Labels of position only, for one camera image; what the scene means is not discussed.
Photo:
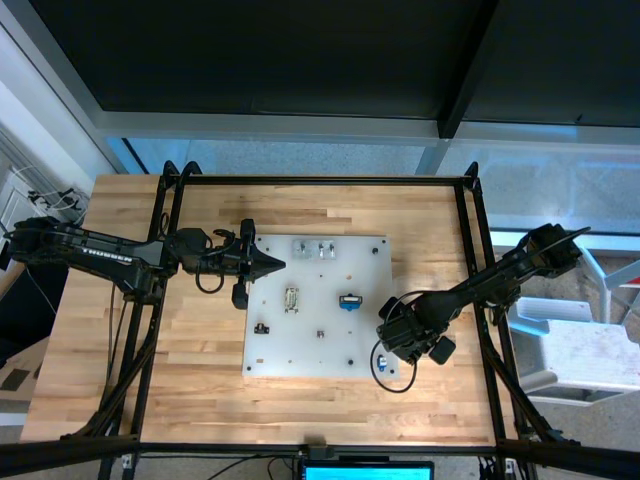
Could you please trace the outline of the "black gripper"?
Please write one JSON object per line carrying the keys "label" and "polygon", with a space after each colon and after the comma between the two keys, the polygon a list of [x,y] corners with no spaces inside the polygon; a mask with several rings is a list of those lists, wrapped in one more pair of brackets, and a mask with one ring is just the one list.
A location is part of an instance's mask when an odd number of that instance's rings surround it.
{"label": "black gripper", "polygon": [[235,276],[231,300],[236,309],[247,309],[249,295],[247,285],[258,279],[286,268],[286,262],[270,254],[269,245],[262,238],[255,240],[256,229],[253,219],[244,219],[240,223],[240,232],[236,236],[232,231],[216,229],[215,236],[224,239],[216,247],[216,272],[222,279]]}
{"label": "black gripper", "polygon": [[444,365],[456,350],[456,344],[448,337],[441,335],[425,340],[422,350],[433,362]]}

